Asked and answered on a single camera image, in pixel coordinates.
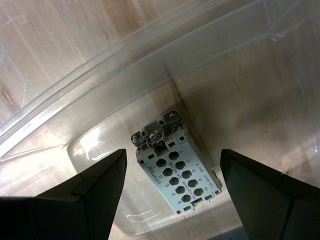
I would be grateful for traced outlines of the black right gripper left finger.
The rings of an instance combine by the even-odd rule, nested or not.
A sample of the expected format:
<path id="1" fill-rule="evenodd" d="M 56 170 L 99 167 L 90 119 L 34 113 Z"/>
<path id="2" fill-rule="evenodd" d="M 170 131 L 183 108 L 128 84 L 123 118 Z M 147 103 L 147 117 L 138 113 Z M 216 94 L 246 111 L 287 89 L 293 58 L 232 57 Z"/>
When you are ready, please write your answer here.
<path id="1" fill-rule="evenodd" d="M 127 151 L 118 149 L 34 197 L 1 197 L 2 240 L 107 240 L 124 188 Z"/>

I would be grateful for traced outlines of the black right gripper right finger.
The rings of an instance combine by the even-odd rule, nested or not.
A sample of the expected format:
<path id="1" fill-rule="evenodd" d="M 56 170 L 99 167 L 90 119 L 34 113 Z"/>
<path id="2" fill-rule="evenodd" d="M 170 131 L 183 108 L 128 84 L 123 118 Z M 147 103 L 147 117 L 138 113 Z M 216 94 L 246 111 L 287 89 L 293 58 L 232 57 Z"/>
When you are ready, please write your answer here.
<path id="1" fill-rule="evenodd" d="M 231 149 L 220 167 L 251 240 L 318 240 L 320 189 Z"/>

